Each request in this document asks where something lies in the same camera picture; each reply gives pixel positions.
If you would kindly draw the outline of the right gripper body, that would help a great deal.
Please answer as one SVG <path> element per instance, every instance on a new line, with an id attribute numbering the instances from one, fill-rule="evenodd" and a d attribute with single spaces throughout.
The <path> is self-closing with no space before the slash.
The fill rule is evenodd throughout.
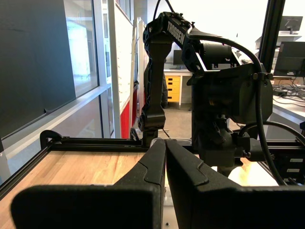
<path id="1" fill-rule="evenodd" d="M 256 73 L 251 63 L 195 77 L 192 81 L 193 120 L 212 122 L 223 115 L 236 123 L 254 123 L 257 83 L 260 83 L 262 118 L 266 121 L 273 110 L 272 77 L 270 73 Z"/>

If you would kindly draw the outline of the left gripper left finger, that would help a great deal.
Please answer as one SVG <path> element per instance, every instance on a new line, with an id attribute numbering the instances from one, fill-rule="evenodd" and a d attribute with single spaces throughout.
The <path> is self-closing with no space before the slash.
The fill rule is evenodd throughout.
<path id="1" fill-rule="evenodd" d="M 157 140 L 115 184 L 33 186 L 10 206 L 18 229 L 160 229 L 166 146 Z"/>

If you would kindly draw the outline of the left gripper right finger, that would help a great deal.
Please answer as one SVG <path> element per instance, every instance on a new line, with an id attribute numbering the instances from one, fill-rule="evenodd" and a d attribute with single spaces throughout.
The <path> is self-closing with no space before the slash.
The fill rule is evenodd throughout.
<path id="1" fill-rule="evenodd" d="M 179 228 L 304 228 L 304 187 L 243 187 L 174 140 L 166 142 L 166 154 L 167 178 Z"/>

